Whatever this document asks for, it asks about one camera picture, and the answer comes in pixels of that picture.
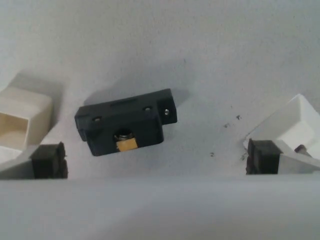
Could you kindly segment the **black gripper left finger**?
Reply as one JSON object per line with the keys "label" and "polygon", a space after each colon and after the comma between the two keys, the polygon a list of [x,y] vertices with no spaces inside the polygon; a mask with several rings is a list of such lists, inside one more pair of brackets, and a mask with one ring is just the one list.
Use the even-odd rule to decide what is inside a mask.
{"label": "black gripper left finger", "polygon": [[0,178],[2,180],[67,179],[65,145],[59,142],[28,146],[16,158],[0,164]]}

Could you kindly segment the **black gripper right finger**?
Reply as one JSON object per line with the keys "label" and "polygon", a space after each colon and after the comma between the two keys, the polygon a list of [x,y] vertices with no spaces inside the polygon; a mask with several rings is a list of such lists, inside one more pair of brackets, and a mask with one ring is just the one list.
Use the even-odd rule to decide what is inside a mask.
{"label": "black gripper right finger", "polygon": [[320,160],[303,145],[295,150],[282,140],[248,140],[247,175],[289,175],[320,172]]}

